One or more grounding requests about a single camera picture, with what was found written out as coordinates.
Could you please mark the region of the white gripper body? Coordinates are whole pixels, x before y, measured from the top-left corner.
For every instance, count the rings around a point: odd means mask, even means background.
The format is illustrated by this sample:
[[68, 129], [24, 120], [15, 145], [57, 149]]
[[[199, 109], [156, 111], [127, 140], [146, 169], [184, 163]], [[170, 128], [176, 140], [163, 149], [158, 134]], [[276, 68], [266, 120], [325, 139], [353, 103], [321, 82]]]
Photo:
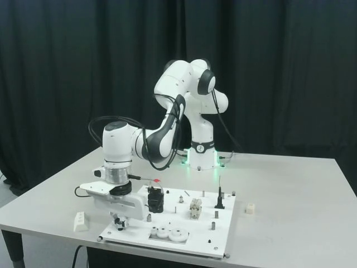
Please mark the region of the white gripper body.
[[94, 204], [97, 208], [108, 212], [136, 220], [144, 220], [148, 214], [145, 197], [139, 194], [127, 194], [123, 196], [94, 195]]

